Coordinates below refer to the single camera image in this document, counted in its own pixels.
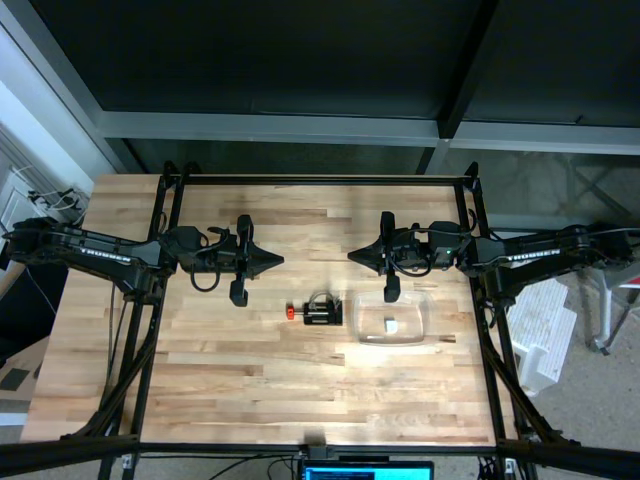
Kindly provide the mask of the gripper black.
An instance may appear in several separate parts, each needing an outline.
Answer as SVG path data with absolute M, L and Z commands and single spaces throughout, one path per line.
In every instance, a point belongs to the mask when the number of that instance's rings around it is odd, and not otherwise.
M 411 278 L 421 278 L 432 270 L 429 247 L 416 238 L 417 233 L 426 232 L 427 229 L 419 223 L 414 223 L 409 228 L 397 228 L 395 215 L 383 211 L 380 237 L 368 246 L 349 252 L 347 256 L 350 261 L 374 271 L 377 275 L 383 274 L 384 260 L 384 301 L 395 303 L 401 293 L 398 273 Z
M 234 306 L 248 304 L 248 292 L 245 280 L 249 276 L 249 244 L 253 238 L 253 222 L 249 215 L 241 215 L 237 219 L 236 233 L 228 233 L 215 252 L 215 267 L 217 273 L 231 273 L 235 275 L 230 284 L 229 298 Z M 262 273 L 284 263 L 284 257 L 269 252 L 251 243 L 251 278 L 255 279 Z

